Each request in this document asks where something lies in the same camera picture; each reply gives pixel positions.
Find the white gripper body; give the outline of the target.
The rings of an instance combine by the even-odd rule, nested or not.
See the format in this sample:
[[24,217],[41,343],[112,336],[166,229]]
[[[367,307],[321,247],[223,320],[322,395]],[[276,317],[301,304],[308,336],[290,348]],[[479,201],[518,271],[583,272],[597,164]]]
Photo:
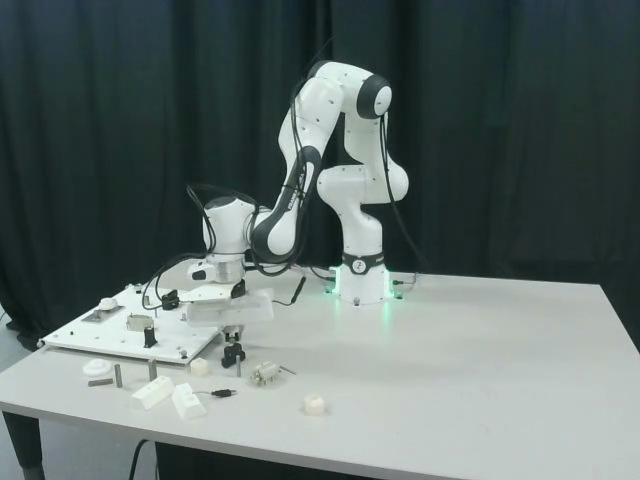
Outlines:
[[273,319],[273,289],[251,290],[232,299],[219,288],[198,288],[182,296],[191,326],[235,326],[269,322]]

